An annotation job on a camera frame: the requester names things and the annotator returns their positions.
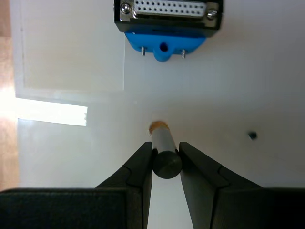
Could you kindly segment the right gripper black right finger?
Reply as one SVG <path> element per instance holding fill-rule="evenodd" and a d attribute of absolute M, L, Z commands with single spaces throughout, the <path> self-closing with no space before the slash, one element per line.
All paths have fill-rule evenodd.
<path fill-rule="evenodd" d="M 305 190 L 262 187 L 187 142 L 181 182 L 195 229 L 303 229 Z"/>

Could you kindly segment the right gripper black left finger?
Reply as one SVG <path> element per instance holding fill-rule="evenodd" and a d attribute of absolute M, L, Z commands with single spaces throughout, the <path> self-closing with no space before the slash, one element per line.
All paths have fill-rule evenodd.
<path fill-rule="evenodd" d="M 94 188 L 13 188 L 0 194 L 3 229 L 145 229 L 153 147 L 145 142 Z"/>

